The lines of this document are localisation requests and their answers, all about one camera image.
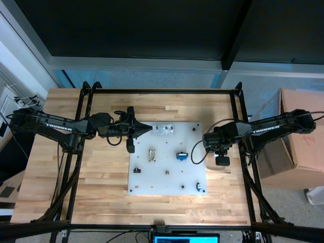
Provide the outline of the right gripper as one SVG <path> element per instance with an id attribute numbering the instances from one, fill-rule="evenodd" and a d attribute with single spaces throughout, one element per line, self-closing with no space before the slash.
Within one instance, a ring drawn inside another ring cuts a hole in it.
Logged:
<path id="1" fill-rule="evenodd" d="M 227 156 L 228 148 L 218 148 L 214 151 L 215 164 L 217 166 L 227 167 L 230 165 L 230 159 Z"/>

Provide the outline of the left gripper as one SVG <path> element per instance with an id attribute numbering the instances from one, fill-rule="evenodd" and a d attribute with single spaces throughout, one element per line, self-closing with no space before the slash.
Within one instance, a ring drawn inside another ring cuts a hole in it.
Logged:
<path id="1" fill-rule="evenodd" d="M 134 135 L 135 135 L 135 139 L 138 139 L 140 136 L 148 132 L 151 132 L 152 126 L 141 123 L 139 121 L 135 121 L 135 125 L 134 125 L 135 112 L 133 106 L 127 108 L 127 115 L 128 115 L 128 135 L 126 140 L 126 148 L 128 153 L 135 153 Z"/>

